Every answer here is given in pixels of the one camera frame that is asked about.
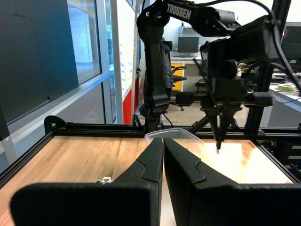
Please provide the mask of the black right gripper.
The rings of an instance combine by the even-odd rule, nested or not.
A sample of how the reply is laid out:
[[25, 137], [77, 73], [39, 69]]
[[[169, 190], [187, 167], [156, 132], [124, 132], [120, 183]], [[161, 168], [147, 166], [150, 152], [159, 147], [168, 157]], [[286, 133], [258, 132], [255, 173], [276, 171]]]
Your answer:
[[176, 103], [180, 106], [190, 106], [194, 101], [201, 102], [203, 111], [210, 122], [214, 139], [217, 142], [225, 140], [228, 127], [239, 130], [237, 121], [233, 118], [240, 109], [225, 109], [220, 117], [220, 132], [217, 124], [218, 106], [223, 108], [241, 105], [268, 107], [273, 104], [272, 96], [266, 92], [252, 92], [255, 83], [250, 79], [237, 76], [237, 62], [227, 50], [226, 40], [207, 42], [200, 47], [200, 52], [207, 53], [206, 66], [193, 59], [198, 74], [202, 77], [201, 85], [204, 91], [201, 95], [193, 92], [179, 92], [176, 94]]

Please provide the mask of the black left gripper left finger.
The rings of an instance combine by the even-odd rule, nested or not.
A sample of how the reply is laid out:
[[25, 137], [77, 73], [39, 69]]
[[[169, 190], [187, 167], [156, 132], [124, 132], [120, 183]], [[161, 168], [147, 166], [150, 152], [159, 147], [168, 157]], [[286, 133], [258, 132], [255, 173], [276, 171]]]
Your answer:
[[110, 183], [36, 183], [19, 189], [10, 212], [17, 226], [157, 226], [164, 145], [155, 138]]

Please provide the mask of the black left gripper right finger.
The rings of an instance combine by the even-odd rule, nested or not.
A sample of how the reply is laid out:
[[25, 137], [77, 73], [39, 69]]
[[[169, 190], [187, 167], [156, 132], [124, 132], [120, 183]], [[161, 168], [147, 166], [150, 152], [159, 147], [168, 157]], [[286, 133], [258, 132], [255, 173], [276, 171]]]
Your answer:
[[164, 167], [179, 226], [298, 226], [299, 184], [239, 184], [171, 138]]

